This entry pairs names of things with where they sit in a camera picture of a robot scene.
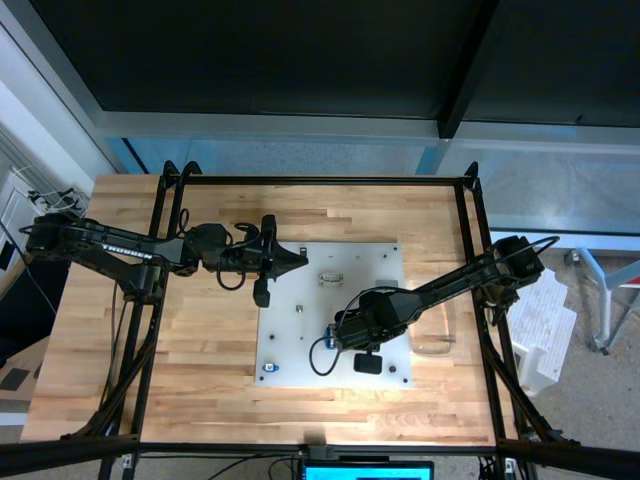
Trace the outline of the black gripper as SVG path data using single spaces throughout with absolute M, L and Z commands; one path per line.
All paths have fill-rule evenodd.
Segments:
M 298 251 L 290 251 L 282 244 L 276 245 L 276 272 L 275 272 L 275 244 L 276 244 L 276 218 L 274 215 L 265 215 L 258 228 L 248 222 L 238 222 L 234 225 L 236 230 L 244 233 L 244 239 L 227 246 L 218 257 L 216 264 L 216 278 L 219 285 L 227 291 L 239 290 L 246 281 L 248 273 L 255 273 L 258 278 L 253 286 L 253 300 L 258 307 L 268 307 L 270 293 L 268 280 L 279 278 L 286 273 L 307 265 L 307 256 Z M 241 276 L 236 286 L 226 285 L 221 274 L 237 273 Z
M 360 374 L 380 375 L 383 358 L 380 350 L 379 326 L 369 311 L 340 310 L 334 316 L 334 336 L 341 352 L 355 351 L 353 371 Z

